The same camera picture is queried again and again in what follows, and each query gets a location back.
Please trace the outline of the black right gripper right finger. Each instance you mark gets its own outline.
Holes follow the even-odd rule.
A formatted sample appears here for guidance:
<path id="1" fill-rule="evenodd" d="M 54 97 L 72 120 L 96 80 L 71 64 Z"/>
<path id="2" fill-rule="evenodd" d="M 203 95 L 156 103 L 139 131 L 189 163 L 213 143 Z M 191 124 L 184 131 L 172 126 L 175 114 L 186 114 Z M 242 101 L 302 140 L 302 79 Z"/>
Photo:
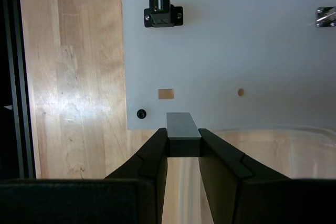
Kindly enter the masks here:
<path id="1" fill-rule="evenodd" d="M 214 223 L 335 223 L 334 179 L 291 179 L 211 131 L 199 132 Z"/>

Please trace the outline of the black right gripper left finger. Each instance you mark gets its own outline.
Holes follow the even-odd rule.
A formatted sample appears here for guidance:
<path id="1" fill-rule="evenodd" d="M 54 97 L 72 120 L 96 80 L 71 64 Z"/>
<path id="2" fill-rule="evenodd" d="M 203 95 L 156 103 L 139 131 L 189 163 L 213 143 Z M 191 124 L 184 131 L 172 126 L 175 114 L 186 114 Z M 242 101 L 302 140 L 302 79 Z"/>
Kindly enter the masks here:
<path id="1" fill-rule="evenodd" d="M 2 182 L 1 223 L 160 223 L 166 177 L 161 128 L 106 178 Z"/>

